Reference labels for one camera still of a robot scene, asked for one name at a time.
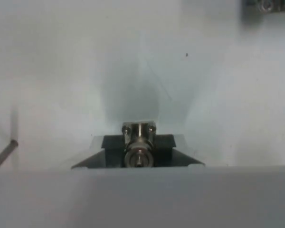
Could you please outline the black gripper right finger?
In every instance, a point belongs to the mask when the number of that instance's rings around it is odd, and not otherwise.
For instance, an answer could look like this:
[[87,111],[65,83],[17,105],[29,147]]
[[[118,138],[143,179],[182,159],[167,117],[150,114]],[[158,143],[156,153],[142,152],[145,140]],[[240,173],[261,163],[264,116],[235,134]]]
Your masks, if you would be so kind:
[[178,150],[173,134],[156,135],[153,145],[154,167],[205,166],[205,163],[187,155],[184,150]]

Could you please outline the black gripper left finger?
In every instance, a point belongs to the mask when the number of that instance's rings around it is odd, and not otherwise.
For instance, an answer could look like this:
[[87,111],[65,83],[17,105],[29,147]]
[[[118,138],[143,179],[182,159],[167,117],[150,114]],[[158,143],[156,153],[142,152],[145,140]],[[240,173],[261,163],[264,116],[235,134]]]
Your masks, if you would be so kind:
[[104,135],[97,136],[93,139],[92,143],[100,141],[100,150],[95,154],[81,159],[71,166],[72,169],[76,168],[121,168],[124,160],[124,139],[122,135]]

